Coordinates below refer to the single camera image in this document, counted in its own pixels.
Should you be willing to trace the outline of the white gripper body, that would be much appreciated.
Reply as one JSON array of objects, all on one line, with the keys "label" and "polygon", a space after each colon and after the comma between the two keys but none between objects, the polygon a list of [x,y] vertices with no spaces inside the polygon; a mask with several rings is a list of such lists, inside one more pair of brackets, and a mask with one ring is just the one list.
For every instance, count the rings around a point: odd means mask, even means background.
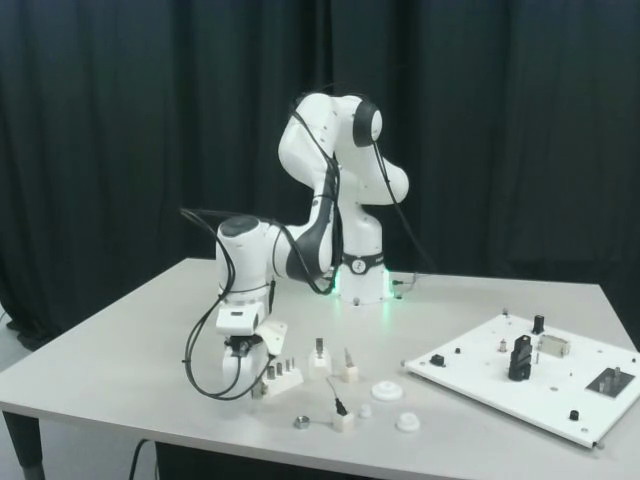
[{"label": "white gripper body", "polygon": [[222,365],[225,387],[236,380],[234,389],[248,389],[262,376],[267,361],[268,353],[265,346],[254,346],[244,356],[233,351],[230,346],[226,347]]}]

